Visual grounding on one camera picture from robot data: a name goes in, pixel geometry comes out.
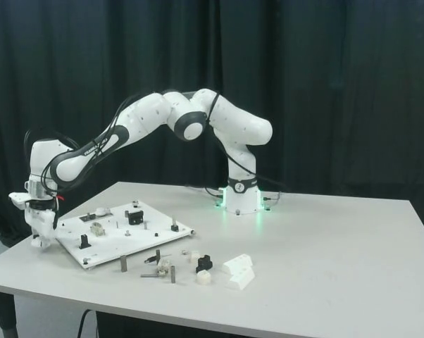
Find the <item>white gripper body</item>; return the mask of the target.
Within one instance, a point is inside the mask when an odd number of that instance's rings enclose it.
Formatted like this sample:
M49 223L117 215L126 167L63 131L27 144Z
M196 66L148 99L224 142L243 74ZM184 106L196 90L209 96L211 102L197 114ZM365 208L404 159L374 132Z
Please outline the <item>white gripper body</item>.
M52 210L25 209L25 222L31 227L32 236L41 240L52 240L56 236L54 221L56 213Z

